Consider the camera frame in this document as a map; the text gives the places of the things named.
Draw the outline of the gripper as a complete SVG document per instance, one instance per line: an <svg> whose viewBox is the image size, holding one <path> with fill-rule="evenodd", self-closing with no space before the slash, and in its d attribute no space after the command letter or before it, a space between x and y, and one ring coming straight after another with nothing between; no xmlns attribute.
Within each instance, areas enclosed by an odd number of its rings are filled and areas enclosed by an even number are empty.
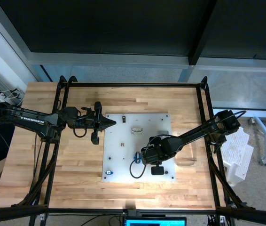
<svg viewBox="0 0 266 226"><path fill-rule="evenodd" d="M93 144L99 144L98 131L100 127L100 115L102 113L102 105L99 101L95 102L94 110L91 108L82 107L82 110L86 111L85 116L83 116L83 122L86 129L93 129L91 133L91 142ZM104 115L101 115L101 130L105 130L109 127L116 125L116 121L106 118Z"/></svg>
<svg viewBox="0 0 266 226"><path fill-rule="evenodd" d="M164 167L161 166L164 154L160 145L149 145L141 149L141 161L147 165L152 165L151 175L162 176L164 175Z"/></svg>

